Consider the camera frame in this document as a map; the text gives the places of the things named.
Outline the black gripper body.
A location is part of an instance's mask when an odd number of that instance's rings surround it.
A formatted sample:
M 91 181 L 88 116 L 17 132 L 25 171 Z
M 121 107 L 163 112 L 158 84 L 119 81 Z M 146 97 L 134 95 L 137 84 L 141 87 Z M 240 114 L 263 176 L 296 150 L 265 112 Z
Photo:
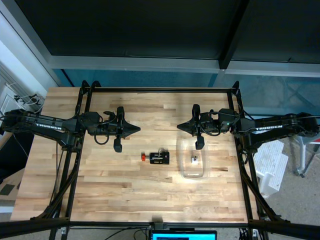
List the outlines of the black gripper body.
M 219 111 L 211 110 L 201 113 L 200 106 L 194 104 L 192 107 L 192 117 L 195 128 L 195 149 L 202 150 L 205 140 L 202 133 L 211 137 L 217 137 L 221 133 L 226 133 L 230 129 L 230 109 L 222 108 Z
M 119 106 L 116 113 L 111 111 L 104 111 L 103 113 L 108 116 L 108 120 L 102 121 L 97 125 L 94 131 L 94 141 L 98 145 L 105 145 L 108 143 L 110 136 L 115 136 L 113 149 L 116 153 L 121 153 L 123 149 L 121 138 L 124 133 L 124 108 Z M 106 136 L 106 141 L 99 142 L 97 136 Z

